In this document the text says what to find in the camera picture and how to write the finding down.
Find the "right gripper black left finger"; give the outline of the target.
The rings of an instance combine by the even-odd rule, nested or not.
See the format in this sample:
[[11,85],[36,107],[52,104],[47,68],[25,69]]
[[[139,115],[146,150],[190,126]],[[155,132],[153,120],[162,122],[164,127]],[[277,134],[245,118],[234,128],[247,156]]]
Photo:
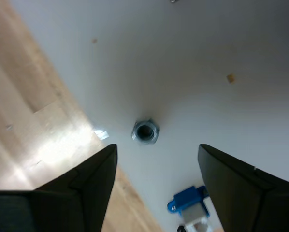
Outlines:
[[99,232],[113,189],[117,145],[37,188],[34,217],[39,232]]

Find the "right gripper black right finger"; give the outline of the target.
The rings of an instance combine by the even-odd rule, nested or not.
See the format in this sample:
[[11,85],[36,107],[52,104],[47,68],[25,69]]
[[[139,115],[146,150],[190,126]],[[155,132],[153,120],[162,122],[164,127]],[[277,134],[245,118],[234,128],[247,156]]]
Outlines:
[[224,231],[289,232],[288,181],[205,144],[198,163]]

